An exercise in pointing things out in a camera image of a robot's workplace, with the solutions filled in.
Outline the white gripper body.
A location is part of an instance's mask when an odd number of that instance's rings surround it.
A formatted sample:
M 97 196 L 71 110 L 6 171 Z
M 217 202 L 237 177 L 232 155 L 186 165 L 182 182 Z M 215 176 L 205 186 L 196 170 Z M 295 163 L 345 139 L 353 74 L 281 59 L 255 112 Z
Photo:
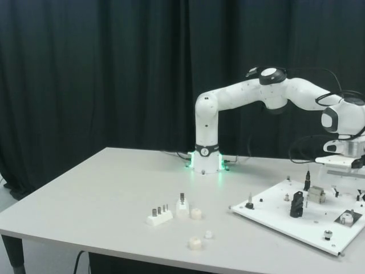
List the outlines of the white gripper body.
M 333 188 L 364 188 L 364 167 L 343 169 L 322 166 L 319 183 Z

